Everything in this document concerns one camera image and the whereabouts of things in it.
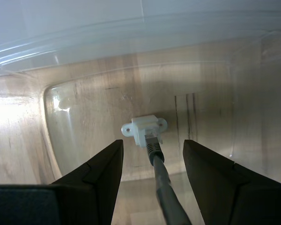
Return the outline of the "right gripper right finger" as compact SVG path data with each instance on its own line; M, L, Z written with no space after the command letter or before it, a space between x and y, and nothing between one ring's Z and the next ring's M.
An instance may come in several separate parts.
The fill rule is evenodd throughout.
M185 140L186 173L207 225L281 225L281 183Z

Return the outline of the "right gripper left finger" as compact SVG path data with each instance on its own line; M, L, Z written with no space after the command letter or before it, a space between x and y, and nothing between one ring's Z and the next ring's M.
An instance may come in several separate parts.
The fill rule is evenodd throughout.
M48 185L0 185L0 225L111 224L124 158L115 140Z

